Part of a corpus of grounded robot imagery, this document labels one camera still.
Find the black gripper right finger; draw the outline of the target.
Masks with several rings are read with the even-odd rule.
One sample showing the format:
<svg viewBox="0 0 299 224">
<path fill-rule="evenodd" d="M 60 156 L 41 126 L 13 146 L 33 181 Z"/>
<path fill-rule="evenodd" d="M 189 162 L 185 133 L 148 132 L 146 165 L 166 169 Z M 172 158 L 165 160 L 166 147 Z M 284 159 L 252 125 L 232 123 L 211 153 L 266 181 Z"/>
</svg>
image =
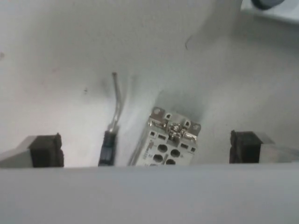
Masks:
<svg viewBox="0 0 299 224">
<path fill-rule="evenodd" d="M 231 131 L 229 163 L 291 163 L 299 161 L 299 150 L 276 144 L 265 133 Z"/>
</svg>

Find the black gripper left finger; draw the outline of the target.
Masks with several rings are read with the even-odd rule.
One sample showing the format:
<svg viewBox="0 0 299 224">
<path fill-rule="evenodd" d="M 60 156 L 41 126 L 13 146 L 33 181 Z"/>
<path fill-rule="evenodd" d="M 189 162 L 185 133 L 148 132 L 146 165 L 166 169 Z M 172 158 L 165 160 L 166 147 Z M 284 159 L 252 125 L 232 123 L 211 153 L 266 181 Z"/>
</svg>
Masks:
<svg viewBox="0 0 299 224">
<path fill-rule="evenodd" d="M 64 153 L 62 137 L 54 135 L 31 135 L 16 148 L 0 154 L 2 168 L 63 168 Z"/>
</svg>

